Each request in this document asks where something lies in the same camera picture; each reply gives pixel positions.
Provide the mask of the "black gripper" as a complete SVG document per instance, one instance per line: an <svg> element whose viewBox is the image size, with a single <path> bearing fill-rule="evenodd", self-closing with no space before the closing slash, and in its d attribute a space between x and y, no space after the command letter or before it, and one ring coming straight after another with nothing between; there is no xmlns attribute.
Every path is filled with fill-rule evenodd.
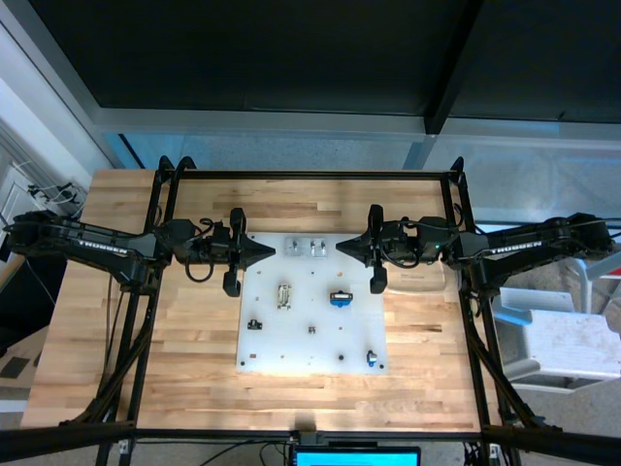
<svg viewBox="0 0 621 466"><path fill-rule="evenodd" d="M276 252L274 248L246 235L246 217L242 208L231 211L229 224L231 234L226 249L228 271L223 276L223 290L229 297L239 297L242 286L238 279L239 271L274 256Z"/></svg>
<svg viewBox="0 0 621 466"><path fill-rule="evenodd" d="M357 260L364 266L373 270L370 280L372 294L382 294L387 286L387 270L382 265L382 252L380 234L383 225L383 209L380 205L373 204L368 215L368 227L370 233L370 255L368 261L368 233L365 232L354 238L343 240L336 244L338 252Z"/></svg>

